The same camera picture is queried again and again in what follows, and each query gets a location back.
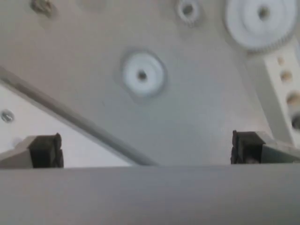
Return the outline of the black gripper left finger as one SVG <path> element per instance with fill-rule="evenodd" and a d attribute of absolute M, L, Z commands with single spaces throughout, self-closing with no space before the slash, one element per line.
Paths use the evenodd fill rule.
<path fill-rule="evenodd" d="M 1 168 L 64 168 L 62 138 L 54 135 L 28 136 L 0 154 Z"/>

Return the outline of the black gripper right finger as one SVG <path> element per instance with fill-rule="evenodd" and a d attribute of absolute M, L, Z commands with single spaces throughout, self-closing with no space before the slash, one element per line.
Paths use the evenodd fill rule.
<path fill-rule="evenodd" d="M 291 164 L 300 162 L 300 149 L 265 132 L 234 130 L 231 164 Z"/>

